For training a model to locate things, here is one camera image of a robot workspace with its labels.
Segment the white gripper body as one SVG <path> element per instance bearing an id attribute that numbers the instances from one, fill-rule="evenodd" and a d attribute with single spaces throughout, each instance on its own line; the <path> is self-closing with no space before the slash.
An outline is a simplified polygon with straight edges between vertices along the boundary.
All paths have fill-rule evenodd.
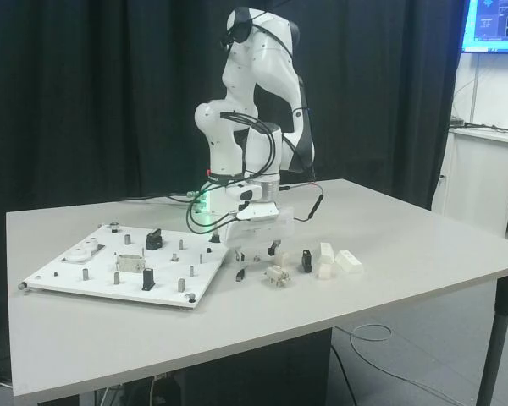
<path id="1" fill-rule="evenodd" d="M 295 232 L 293 209 L 282 209 L 275 218 L 232 222 L 224 232 L 224 245 L 230 249 L 265 247 Z"/>

